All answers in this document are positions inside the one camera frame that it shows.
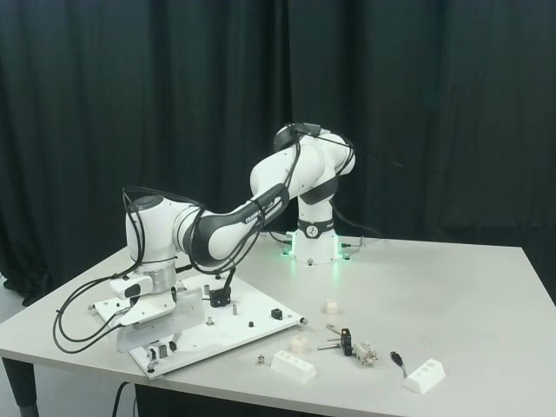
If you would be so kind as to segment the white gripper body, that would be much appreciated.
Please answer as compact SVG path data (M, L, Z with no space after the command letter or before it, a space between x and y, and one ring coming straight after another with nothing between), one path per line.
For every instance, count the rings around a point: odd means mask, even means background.
M125 353L203 324L201 290L145 295L121 319L116 348Z

